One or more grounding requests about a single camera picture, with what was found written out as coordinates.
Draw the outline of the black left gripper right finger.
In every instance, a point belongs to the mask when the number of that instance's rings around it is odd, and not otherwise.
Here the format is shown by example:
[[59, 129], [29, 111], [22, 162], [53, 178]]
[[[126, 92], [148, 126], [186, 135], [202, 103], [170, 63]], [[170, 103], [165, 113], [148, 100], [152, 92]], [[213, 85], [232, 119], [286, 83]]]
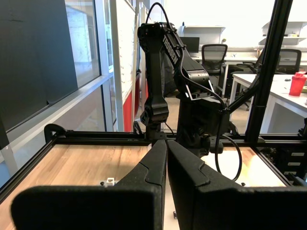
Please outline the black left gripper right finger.
[[167, 170], [182, 230], [304, 230], [307, 189], [242, 187], [170, 140]]

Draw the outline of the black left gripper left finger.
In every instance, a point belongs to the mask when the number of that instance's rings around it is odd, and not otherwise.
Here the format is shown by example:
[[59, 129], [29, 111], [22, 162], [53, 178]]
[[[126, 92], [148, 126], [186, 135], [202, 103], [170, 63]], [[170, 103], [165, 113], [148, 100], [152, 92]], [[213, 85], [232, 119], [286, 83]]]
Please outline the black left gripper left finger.
[[167, 145], [157, 141], [114, 186], [36, 186], [12, 201], [18, 230], [161, 230]]

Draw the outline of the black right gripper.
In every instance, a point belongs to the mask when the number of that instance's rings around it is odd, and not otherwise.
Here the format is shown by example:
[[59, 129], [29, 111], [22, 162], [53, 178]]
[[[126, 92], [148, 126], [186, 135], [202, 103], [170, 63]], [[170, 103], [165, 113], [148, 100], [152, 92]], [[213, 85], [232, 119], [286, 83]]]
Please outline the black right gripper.
[[200, 157], [207, 148], [203, 136], [217, 134], [222, 111], [217, 100], [180, 100], [177, 143]]

